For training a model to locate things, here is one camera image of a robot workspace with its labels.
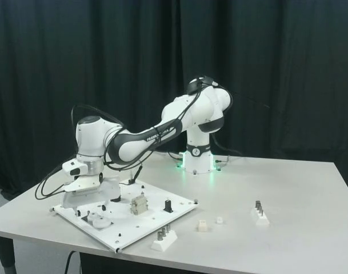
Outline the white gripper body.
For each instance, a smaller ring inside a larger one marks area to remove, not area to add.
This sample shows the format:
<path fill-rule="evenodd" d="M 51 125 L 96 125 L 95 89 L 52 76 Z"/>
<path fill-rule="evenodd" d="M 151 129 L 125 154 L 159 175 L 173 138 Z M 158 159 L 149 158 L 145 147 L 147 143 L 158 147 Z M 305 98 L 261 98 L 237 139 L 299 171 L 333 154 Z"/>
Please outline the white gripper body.
<path fill-rule="evenodd" d="M 77 208 L 97 202 L 107 204 L 110 200 L 120 197 L 119 182 L 119 176 L 79 176 L 72 183 L 65 185 L 61 206 L 63 208 Z"/>

